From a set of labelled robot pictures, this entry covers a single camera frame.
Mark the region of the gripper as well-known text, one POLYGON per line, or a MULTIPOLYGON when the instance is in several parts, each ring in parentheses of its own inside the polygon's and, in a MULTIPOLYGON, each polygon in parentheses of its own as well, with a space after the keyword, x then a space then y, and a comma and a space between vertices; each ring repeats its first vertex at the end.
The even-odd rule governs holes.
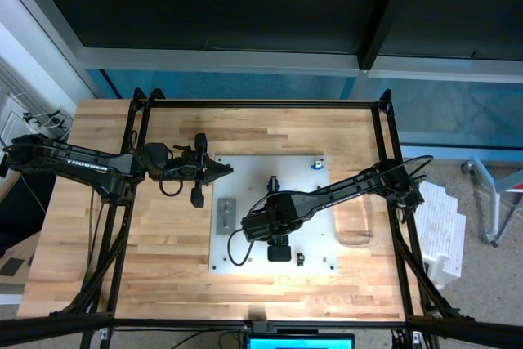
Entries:
MULTIPOLYGON (((209 183, 207 171, 211 159, 208 155, 208 140, 204 133, 198 133, 194 138, 194 149, 184 149, 181 178, 184 181, 193 181, 194 186, 190 192, 190 202, 194 207, 204 206, 203 186, 209 183)), ((215 161, 214 166, 221 171, 217 172, 214 180, 233 173, 233 168, 221 160, 215 161)))
POLYGON ((267 244, 268 262, 290 262, 291 247, 288 245, 289 219, 283 210, 270 206, 249 211, 242 219, 244 237, 249 244, 267 244))

